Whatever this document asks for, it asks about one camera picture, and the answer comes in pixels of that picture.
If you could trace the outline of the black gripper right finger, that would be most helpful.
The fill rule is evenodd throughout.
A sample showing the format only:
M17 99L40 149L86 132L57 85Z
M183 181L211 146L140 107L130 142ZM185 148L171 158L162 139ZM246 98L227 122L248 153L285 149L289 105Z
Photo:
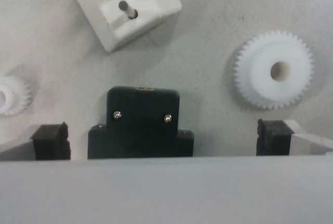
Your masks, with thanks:
M295 120L258 120L257 156L331 155L332 140L308 133Z

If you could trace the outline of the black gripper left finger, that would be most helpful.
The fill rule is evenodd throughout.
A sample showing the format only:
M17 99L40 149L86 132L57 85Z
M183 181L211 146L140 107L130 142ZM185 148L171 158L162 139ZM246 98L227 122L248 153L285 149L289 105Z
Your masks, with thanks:
M68 125L32 125L16 139L1 144L1 161L70 160Z

